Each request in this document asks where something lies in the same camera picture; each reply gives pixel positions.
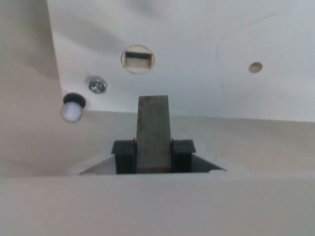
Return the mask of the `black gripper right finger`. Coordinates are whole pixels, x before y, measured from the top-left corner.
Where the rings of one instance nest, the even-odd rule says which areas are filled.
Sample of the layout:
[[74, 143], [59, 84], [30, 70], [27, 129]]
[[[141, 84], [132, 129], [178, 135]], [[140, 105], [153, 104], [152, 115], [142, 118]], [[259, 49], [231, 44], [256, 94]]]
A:
[[172, 171], [174, 173], [208, 173], [225, 171], [224, 168], [195, 154], [193, 140], [171, 141]]

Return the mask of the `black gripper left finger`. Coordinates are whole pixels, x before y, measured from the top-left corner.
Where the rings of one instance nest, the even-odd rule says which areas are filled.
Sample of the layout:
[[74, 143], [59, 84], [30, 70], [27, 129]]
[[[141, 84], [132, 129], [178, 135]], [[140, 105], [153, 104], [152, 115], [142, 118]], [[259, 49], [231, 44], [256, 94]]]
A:
[[135, 174], [135, 139], [114, 141], [109, 155], [90, 158], [82, 167], [80, 175]]

